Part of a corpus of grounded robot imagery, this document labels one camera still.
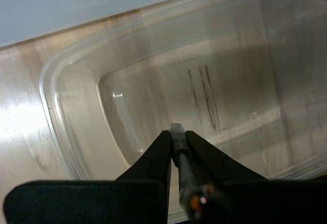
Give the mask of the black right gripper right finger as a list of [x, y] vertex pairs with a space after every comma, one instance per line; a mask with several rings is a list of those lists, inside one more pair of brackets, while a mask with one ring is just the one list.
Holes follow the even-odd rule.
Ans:
[[269, 180], [195, 132], [186, 137], [200, 182], [185, 200], [193, 223], [326, 223], [326, 178]]

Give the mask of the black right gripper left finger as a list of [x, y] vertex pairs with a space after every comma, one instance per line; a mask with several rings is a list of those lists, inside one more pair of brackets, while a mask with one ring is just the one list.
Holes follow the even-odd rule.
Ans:
[[7, 223], [167, 223], [171, 146], [162, 131], [114, 181], [32, 181], [4, 199]]

